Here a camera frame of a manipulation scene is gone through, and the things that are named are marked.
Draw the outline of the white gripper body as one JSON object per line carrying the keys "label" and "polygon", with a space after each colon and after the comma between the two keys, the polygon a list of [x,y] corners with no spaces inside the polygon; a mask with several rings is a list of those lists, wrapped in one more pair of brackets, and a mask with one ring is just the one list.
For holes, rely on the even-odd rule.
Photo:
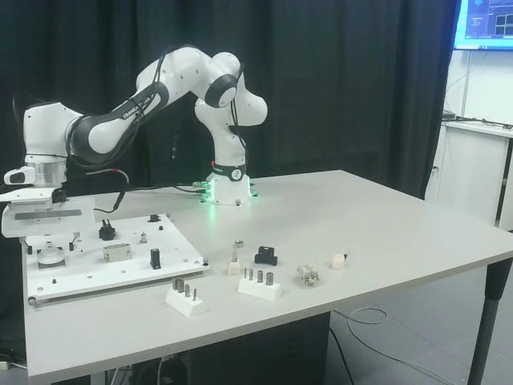
{"label": "white gripper body", "polygon": [[95,225],[95,198],[71,197],[64,202],[19,201],[2,213],[4,237],[79,233]]}

